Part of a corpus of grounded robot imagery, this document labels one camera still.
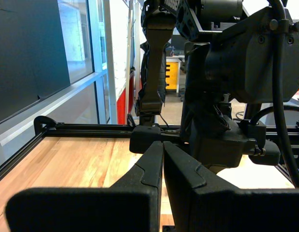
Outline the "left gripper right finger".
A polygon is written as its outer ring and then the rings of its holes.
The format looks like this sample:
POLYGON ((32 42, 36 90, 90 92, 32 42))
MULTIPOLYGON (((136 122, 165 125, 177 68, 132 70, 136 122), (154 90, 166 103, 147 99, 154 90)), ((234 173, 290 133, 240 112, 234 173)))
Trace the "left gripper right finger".
POLYGON ((240 189, 171 142, 164 179, 179 232, 299 232, 299 188, 240 189))

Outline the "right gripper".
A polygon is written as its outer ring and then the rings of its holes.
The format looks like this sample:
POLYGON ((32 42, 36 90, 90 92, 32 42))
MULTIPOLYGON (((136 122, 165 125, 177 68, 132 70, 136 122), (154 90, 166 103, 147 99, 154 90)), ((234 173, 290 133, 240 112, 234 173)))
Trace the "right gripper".
POLYGON ((172 142, 215 173, 238 167, 243 155, 248 155, 255 164, 278 165, 280 150, 266 139, 266 126, 262 122, 254 125, 249 120, 226 120, 229 129, 217 137, 199 135, 194 124, 189 125, 187 138, 180 126, 138 125, 131 134, 130 151, 142 154, 155 141, 172 142))

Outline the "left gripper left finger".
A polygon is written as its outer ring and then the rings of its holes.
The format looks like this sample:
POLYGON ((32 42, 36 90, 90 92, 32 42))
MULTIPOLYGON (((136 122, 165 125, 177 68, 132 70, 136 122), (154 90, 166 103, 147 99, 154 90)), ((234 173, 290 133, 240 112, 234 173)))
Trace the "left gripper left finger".
POLYGON ((163 144, 154 142, 109 188, 30 188, 5 207, 13 232, 157 232, 163 144))

